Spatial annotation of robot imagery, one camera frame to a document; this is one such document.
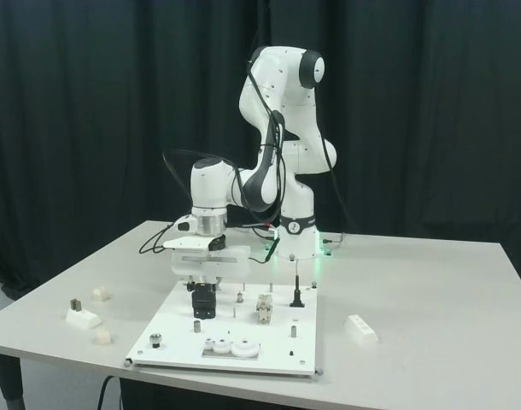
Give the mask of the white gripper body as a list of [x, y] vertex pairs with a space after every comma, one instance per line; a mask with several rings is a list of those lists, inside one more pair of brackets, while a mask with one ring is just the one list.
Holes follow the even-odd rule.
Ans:
[[249, 246], [230, 246], [218, 251], [173, 251], [172, 270], [179, 276], [245, 278], [249, 275]]

